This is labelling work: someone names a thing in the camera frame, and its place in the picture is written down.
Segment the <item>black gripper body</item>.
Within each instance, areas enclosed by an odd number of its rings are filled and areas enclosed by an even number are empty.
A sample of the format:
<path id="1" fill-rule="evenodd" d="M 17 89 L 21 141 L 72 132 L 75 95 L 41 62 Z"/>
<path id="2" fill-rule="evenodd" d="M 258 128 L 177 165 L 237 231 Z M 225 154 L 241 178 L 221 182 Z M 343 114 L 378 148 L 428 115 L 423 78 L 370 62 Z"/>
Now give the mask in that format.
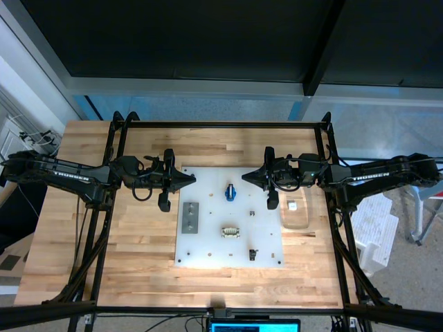
<path id="1" fill-rule="evenodd" d="M 169 212 L 171 202 L 169 201 L 169 193 L 172 191 L 172 171 L 175 164 L 175 155 L 173 149 L 166 149 L 163 153 L 163 160 L 159 157 L 145 156 L 145 160 L 151 161 L 152 164 L 148 169 L 148 183 L 150 188 L 161 189 L 158 198 L 158 207 L 162 212 Z"/>
<path id="2" fill-rule="evenodd" d="M 275 150 L 266 147 L 264 152 L 264 165 L 266 166 L 266 201 L 269 210 L 275 210 L 279 204 L 278 190 L 281 192 L 294 192 L 293 168 L 286 158 L 276 158 Z"/>

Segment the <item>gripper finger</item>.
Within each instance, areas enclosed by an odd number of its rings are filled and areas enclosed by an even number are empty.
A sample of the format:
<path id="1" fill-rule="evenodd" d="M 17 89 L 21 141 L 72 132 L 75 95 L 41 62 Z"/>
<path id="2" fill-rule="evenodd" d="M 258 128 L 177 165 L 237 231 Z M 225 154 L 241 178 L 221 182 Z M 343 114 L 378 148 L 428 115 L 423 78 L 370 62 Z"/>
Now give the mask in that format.
<path id="1" fill-rule="evenodd" d="M 263 165 L 258 169 L 250 171 L 242 175 L 242 178 L 262 178 L 266 176 L 266 166 Z"/>
<path id="2" fill-rule="evenodd" d="M 259 187 L 261 190 L 265 190 L 266 189 L 266 178 L 263 177 L 247 177 L 247 176 L 243 176 L 242 177 L 243 181 L 246 181 L 247 183 L 250 183 L 252 185 L 255 185 L 257 187 Z"/>
<path id="3" fill-rule="evenodd" d="M 172 178 L 174 180 L 195 180 L 194 175 L 185 174 L 180 172 L 176 167 L 172 168 Z"/>
<path id="4" fill-rule="evenodd" d="M 172 182 L 172 191 L 177 192 L 181 188 L 191 185 L 191 184 L 195 183 L 196 181 L 197 181 L 196 179 L 179 179 L 179 180 L 173 181 Z"/>

